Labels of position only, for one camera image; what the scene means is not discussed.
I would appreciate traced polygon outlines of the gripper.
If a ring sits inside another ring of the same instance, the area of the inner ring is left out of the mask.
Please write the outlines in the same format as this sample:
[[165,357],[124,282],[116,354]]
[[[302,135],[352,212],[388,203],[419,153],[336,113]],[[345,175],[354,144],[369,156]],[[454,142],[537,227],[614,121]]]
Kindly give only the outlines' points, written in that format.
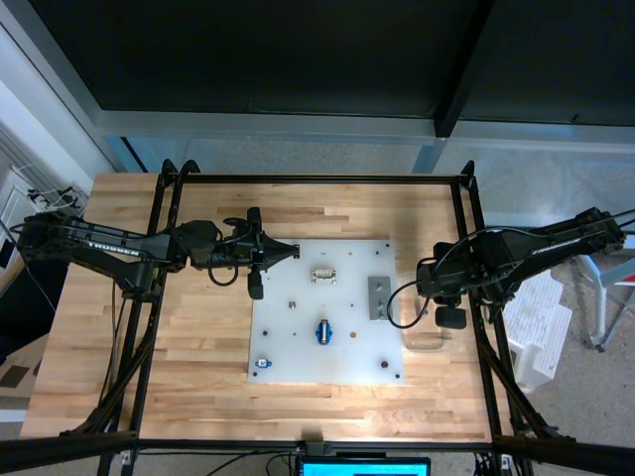
[[463,330],[466,328],[466,311],[459,308],[465,292],[466,269],[454,252],[449,255],[451,244],[437,243],[432,258],[418,263],[418,295],[436,304],[435,323],[438,327]]
[[261,272],[268,271],[288,259],[300,258],[300,246],[284,243],[268,236],[265,237],[261,211],[259,207],[247,209],[246,217],[229,217],[222,221],[232,228],[232,234],[219,242],[223,262],[222,267],[233,271],[231,279],[220,287],[233,285],[238,278],[239,269],[247,268],[247,291],[252,299],[264,298],[264,285]]

